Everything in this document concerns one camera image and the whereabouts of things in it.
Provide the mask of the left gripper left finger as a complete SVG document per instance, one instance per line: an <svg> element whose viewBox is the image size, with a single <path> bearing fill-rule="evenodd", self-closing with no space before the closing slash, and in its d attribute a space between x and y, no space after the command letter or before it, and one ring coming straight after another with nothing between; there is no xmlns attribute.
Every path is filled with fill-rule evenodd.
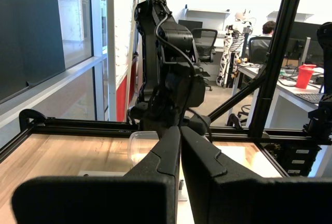
<svg viewBox="0 0 332 224"><path fill-rule="evenodd" d="M176 223L181 134L169 128L123 176L43 176L16 188L18 223Z"/></svg>

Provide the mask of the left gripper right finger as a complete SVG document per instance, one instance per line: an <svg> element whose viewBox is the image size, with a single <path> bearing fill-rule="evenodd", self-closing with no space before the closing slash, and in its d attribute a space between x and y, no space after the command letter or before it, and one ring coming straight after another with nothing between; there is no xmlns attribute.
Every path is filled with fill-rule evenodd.
<svg viewBox="0 0 332 224"><path fill-rule="evenodd" d="M264 178L188 127L181 159L195 223L330 223L331 180Z"/></svg>

